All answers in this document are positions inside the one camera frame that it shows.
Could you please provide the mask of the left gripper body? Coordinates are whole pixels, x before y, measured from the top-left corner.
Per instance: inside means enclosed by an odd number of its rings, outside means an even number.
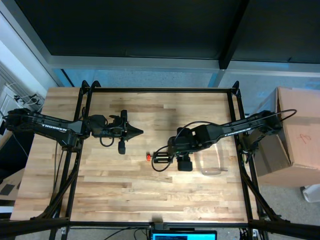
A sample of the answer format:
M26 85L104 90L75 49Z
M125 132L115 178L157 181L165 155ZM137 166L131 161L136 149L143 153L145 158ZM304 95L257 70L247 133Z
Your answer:
M128 112L127 110L122 110L120 112L120 117L122 119L122 130L121 130L121 139L120 139L120 144L125 145L125 141L127 139L127 134L128 134Z

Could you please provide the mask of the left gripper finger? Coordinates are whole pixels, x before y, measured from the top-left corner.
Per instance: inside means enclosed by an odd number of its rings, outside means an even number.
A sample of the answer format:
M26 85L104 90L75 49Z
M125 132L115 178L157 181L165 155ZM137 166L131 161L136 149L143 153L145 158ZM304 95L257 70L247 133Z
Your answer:
M144 133L143 130L138 129L136 127L131 126L130 124L127 125L127 138L132 139Z

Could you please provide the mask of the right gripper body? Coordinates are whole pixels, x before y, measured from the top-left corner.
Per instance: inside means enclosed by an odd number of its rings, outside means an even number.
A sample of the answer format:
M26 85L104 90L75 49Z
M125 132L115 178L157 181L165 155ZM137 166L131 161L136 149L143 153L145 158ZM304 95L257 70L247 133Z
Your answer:
M167 155L170 160L190 161L189 153L196 144L194 136L172 136L167 141Z

